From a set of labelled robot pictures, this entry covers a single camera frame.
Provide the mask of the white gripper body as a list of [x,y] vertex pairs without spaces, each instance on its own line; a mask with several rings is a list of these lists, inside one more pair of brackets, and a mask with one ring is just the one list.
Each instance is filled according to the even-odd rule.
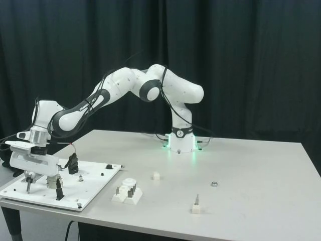
[[55,176],[58,174],[59,157],[52,155],[21,155],[17,152],[12,152],[10,165],[12,167],[34,172],[46,176]]

